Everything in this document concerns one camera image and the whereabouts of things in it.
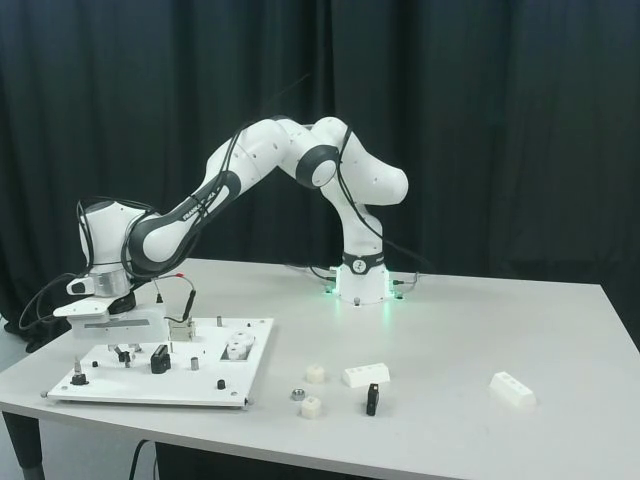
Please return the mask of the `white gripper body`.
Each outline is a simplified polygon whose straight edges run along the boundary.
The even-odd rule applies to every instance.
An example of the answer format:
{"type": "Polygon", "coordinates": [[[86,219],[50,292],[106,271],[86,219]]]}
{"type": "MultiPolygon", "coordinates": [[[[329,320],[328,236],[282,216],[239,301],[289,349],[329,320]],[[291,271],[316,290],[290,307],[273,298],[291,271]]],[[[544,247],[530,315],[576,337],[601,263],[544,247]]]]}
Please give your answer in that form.
{"type": "Polygon", "coordinates": [[[141,305],[111,315],[97,313],[70,315],[71,332],[76,340],[93,345],[120,345],[161,342],[167,339],[164,305],[141,305]]]}

